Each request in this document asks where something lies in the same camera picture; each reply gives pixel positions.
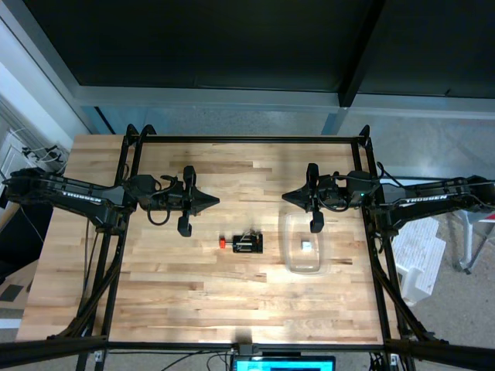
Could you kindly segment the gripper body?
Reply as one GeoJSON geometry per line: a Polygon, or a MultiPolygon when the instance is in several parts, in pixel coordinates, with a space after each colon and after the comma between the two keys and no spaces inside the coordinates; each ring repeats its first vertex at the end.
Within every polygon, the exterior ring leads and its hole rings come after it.
{"type": "Polygon", "coordinates": [[[306,170],[306,185],[309,187],[309,199],[307,201],[312,214],[310,231],[319,233],[324,227],[324,215],[321,209],[335,213],[347,211],[350,207],[350,196],[347,188],[338,186],[340,180],[338,174],[320,175],[319,167],[315,163],[309,163],[306,170]]]}
{"type": "Polygon", "coordinates": [[[183,181],[177,177],[163,175],[162,179],[169,180],[169,186],[154,194],[156,207],[154,210],[166,211],[166,218],[162,222],[154,222],[155,226],[163,226],[169,222],[172,211],[180,211],[177,230],[182,237],[191,237],[192,225],[189,217],[193,213],[193,188],[196,186],[196,171],[188,165],[183,169],[183,181]]]}

